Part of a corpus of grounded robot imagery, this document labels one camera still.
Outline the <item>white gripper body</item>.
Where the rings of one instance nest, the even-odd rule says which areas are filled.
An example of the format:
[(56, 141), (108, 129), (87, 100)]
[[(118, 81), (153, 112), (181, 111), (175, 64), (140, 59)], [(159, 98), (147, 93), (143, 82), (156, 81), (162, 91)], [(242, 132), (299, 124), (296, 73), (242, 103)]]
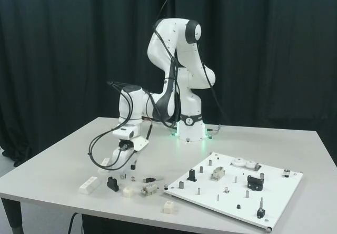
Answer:
[(113, 170), (131, 170), (131, 164), (137, 162), (137, 151), (133, 148), (121, 150), (115, 149), (112, 154), (112, 169)]

